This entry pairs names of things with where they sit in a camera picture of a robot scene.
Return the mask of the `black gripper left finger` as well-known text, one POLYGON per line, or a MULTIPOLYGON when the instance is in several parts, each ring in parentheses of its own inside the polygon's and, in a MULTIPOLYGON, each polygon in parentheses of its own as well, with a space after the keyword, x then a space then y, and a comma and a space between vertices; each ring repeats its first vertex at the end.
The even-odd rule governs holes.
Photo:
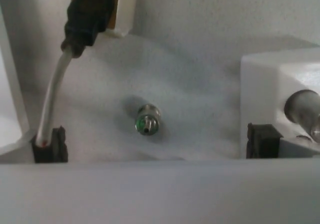
POLYGON ((51 144, 37 147, 35 130, 28 131, 16 143, 1 148, 1 163, 67 163, 66 130, 60 126, 52 129, 51 144))

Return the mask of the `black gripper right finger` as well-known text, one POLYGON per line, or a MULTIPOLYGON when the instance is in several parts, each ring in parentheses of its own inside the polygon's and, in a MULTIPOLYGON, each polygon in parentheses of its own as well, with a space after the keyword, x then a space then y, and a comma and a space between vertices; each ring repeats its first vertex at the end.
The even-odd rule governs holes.
POLYGON ((271 124, 247 126, 247 159, 319 157, 319 146, 304 135, 284 138, 271 124))

